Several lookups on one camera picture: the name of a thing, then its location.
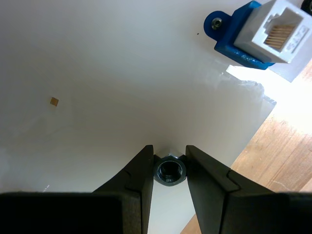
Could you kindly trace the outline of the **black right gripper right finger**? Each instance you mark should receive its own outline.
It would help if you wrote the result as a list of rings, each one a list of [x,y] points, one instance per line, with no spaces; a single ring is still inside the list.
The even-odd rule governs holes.
[[[195,146],[186,147],[187,181],[203,234],[310,234],[312,195],[275,193]]]

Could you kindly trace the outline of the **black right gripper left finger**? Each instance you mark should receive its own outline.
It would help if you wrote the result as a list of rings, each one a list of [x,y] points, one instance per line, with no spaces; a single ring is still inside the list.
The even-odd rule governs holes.
[[[145,234],[153,191],[154,149],[145,146],[91,193],[3,193],[3,234]]]

